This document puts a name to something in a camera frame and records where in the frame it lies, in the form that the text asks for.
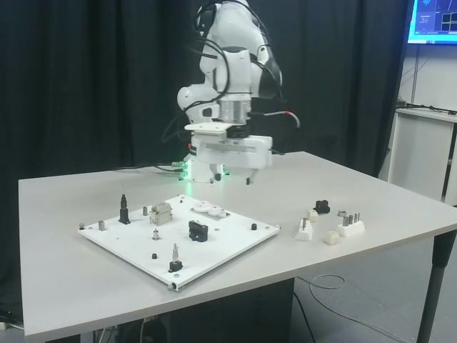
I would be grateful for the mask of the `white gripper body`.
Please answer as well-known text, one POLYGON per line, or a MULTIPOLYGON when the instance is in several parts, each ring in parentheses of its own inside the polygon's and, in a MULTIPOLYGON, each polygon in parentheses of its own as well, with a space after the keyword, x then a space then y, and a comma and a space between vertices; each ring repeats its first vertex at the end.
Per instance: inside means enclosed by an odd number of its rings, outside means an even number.
POLYGON ((272 163, 273 139, 269 136, 248 136, 244 139, 204 141, 197 146, 197 159, 206 164, 227 167, 265 169, 272 163))

